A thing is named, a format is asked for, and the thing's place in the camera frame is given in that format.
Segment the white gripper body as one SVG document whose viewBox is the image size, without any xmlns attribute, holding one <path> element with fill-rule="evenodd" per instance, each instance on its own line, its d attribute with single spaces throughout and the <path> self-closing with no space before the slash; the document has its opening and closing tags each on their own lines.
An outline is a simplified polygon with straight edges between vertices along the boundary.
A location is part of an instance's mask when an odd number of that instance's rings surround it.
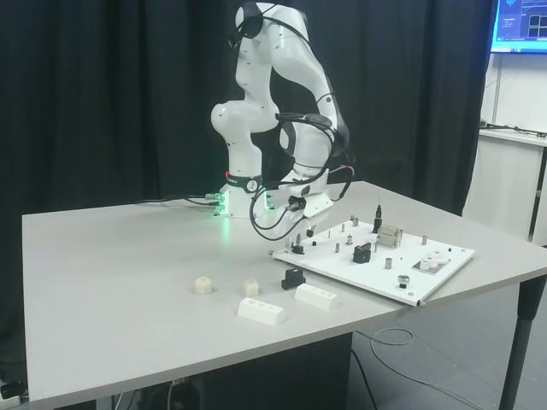
<svg viewBox="0 0 547 410">
<path fill-rule="evenodd" d="M 317 226 L 329 215 L 334 201 L 329 196 L 291 196 L 279 216 L 275 236 L 285 246 L 292 246 L 298 233 L 302 240 L 311 226 Z"/>
</svg>

